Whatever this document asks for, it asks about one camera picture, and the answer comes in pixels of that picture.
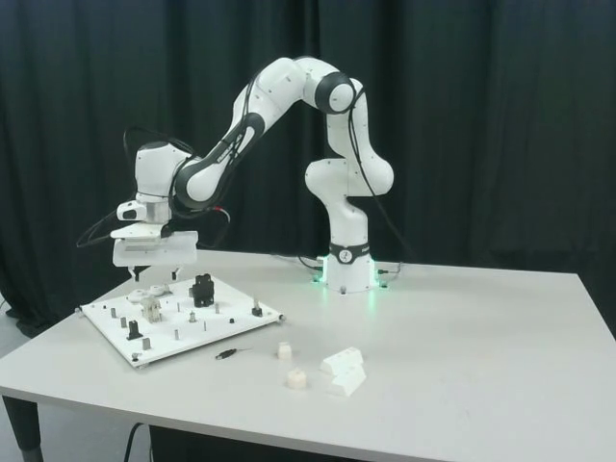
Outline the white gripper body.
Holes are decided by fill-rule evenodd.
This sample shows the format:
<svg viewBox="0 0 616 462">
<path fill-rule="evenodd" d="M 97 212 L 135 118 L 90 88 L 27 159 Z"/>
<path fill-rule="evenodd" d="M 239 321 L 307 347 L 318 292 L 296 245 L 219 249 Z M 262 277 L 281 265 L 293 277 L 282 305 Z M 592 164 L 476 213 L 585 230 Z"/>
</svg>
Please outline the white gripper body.
<svg viewBox="0 0 616 462">
<path fill-rule="evenodd" d="M 196 262 L 196 231 L 174 232 L 169 237 L 129 236 L 114 231 L 113 263 L 117 267 L 167 266 L 179 268 Z"/>
</svg>

